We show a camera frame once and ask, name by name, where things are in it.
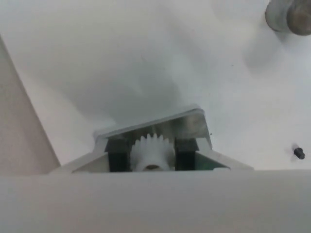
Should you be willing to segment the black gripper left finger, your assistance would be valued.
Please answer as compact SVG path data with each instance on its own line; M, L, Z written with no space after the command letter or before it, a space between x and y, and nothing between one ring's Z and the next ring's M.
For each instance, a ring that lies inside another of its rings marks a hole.
M60 173L128 172L130 146L124 138L99 136L92 152L59 168Z

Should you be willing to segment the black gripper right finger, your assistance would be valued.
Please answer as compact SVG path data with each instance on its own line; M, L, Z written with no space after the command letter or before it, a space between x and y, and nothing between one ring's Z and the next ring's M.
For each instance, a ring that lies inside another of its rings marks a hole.
M174 150L176 171L254 169L249 165L213 150L206 138L177 138L174 142Z

